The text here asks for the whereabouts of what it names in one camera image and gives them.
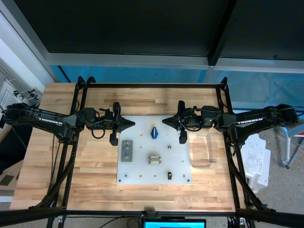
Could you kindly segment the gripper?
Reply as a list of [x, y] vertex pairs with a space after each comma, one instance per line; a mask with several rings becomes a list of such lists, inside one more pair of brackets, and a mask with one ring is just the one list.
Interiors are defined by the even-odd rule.
[[[109, 142], [112, 146], [117, 146], [118, 145], [118, 138], [117, 138], [117, 133], [118, 131], [118, 124], [119, 124], [119, 117], [121, 114], [121, 106], [119, 102], [115, 102], [113, 104], [113, 111], [111, 112], [110, 109], [107, 109], [105, 111], [105, 118], [103, 121], [103, 129], [104, 131], [111, 130], [112, 133], [110, 134]], [[135, 122], [125, 119], [121, 117], [121, 131], [124, 131], [130, 127], [135, 126]]]
[[178, 102], [178, 114], [175, 114], [170, 117], [166, 117], [163, 119], [162, 123], [178, 130], [178, 122], [180, 124], [179, 130], [180, 130], [180, 136], [179, 136], [179, 143], [185, 144], [187, 142], [188, 136], [185, 128], [186, 119], [191, 115], [192, 109], [185, 107], [185, 102], [180, 100]]

